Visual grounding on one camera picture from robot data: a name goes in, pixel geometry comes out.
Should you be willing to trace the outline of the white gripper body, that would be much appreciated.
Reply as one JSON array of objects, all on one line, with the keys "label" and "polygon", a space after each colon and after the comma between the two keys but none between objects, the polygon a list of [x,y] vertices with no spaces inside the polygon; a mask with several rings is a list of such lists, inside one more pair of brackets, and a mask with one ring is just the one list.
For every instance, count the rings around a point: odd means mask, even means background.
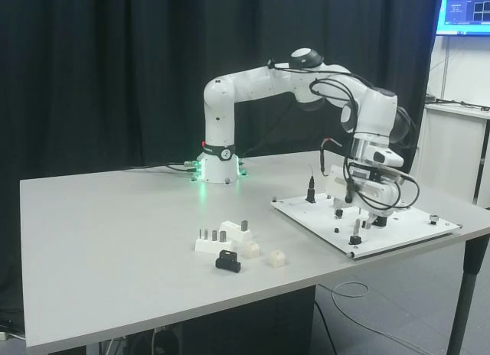
[{"label": "white gripper body", "polygon": [[400,171],[372,164],[331,166],[325,193],[336,207],[357,207],[378,217],[389,217],[401,199]]}]

